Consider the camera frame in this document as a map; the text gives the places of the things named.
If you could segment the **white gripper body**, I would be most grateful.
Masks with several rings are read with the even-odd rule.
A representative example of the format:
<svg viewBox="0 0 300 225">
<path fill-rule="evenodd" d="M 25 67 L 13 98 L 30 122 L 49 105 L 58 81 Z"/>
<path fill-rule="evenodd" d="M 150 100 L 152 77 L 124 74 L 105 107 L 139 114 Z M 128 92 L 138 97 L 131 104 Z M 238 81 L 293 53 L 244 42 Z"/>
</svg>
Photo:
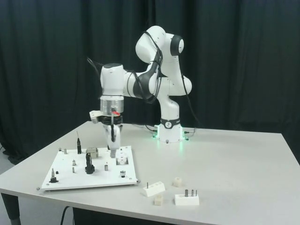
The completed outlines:
<svg viewBox="0 0 300 225">
<path fill-rule="evenodd" d="M 105 131 L 105 139 L 110 150 L 117 150 L 120 148 L 120 137 L 122 131 L 122 125 L 103 125 Z"/>
</svg>

